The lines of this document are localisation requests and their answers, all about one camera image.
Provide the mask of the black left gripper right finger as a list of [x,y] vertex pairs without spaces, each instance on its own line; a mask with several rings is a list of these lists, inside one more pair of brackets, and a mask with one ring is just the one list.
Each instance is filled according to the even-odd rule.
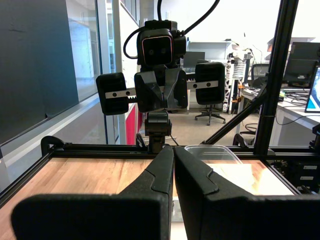
[[190,240],[317,240],[318,195],[253,195],[182,147],[175,187]]

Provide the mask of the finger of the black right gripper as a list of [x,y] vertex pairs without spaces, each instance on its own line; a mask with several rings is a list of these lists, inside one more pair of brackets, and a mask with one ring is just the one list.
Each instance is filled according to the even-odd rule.
[[181,68],[172,68],[165,70],[163,99],[164,108],[167,110],[178,110],[187,108],[187,77],[186,72]]
[[154,71],[136,73],[134,84],[137,105],[141,113],[158,112],[165,108],[163,93]]

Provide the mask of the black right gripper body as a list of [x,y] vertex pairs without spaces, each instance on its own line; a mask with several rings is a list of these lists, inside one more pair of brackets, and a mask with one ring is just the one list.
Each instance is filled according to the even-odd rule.
[[[155,69],[157,84],[164,97],[165,70]],[[200,105],[221,104],[225,98],[225,66],[220,62],[199,63],[195,72],[187,74],[187,91],[195,90]],[[96,79],[97,91],[104,115],[121,115],[129,111],[130,103],[137,103],[135,81],[133,88],[127,88],[121,72],[102,74]]]

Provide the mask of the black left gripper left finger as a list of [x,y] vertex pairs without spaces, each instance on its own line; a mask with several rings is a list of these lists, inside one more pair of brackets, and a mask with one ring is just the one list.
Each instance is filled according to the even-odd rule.
[[174,151],[164,147],[118,194],[38,194],[11,213],[18,240],[168,240]]

